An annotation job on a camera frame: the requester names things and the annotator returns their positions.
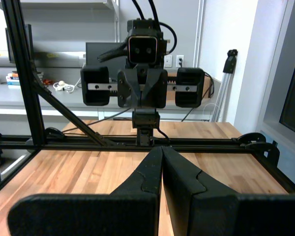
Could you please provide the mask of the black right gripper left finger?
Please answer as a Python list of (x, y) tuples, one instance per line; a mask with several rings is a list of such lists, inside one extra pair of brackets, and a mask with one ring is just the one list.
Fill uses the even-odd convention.
[(13, 236), (155, 236), (163, 150), (152, 149), (110, 194), (35, 194), (9, 211)]

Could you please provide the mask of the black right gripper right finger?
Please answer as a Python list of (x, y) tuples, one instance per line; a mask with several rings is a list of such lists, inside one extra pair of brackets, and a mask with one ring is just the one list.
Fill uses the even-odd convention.
[(176, 236), (295, 236), (295, 194), (241, 194), (170, 147), (163, 156)]

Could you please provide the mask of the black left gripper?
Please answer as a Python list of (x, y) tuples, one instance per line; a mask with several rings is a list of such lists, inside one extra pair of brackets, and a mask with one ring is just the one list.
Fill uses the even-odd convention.
[(203, 99), (205, 73), (200, 68), (180, 68), (169, 76), (163, 68), (145, 66), (120, 70), (110, 80), (107, 67), (81, 70), (83, 101), (88, 106), (106, 106), (115, 96), (122, 108), (164, 108), (167, 93), (175, 93), (175, 105), (197, 108)]

